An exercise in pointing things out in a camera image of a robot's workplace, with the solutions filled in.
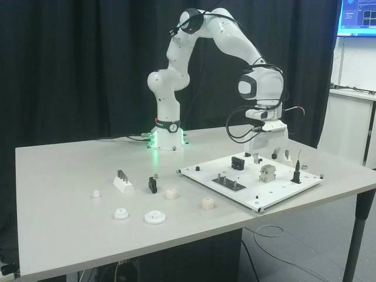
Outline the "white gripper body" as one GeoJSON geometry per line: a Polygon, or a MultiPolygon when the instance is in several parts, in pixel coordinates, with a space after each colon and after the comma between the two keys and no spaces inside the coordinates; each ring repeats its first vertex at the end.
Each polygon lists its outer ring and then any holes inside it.
{"type": "Polygon", "coordinates": [[[288,141],[288,129],[272,130],[271,132],[260,132],[255,138],[245,144],[245,152],[251,155],[259,154],[263,150],[273,151],[276,148],[284,147],[288,141]]]}

